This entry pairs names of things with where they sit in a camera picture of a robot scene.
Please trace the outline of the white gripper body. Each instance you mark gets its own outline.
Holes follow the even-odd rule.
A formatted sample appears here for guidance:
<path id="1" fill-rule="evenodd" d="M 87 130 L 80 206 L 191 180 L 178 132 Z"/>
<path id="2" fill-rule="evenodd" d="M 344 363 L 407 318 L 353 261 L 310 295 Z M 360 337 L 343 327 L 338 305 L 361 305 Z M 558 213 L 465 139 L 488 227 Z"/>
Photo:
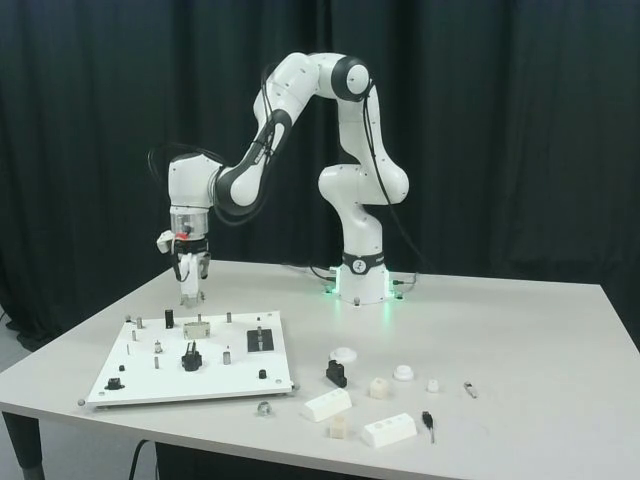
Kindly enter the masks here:
<path id="1" fill-rule="evenodd" d="M 200 283 L 208 277 L 210 254 L 188 253 L 179 260 L 179 283 L 182 296 L 199 296 Z"/>

